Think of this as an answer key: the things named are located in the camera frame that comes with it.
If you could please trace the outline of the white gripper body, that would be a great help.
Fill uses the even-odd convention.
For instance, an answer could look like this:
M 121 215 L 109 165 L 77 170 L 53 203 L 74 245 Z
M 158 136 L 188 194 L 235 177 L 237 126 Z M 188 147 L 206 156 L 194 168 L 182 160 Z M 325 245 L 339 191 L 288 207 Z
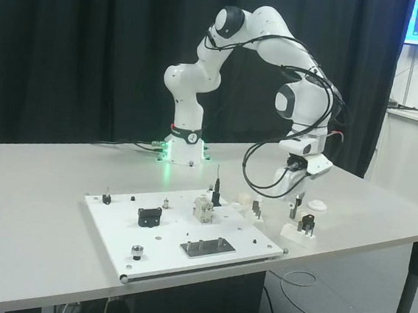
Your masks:
M 277 184 L 271 190 L 271 196 L 287 202 L 294 202 L 297 198 L 303 199 L 307 191 L 309 175 L 306 171 L 292 171 L 287 168 L 279 168 L 274 175 Z

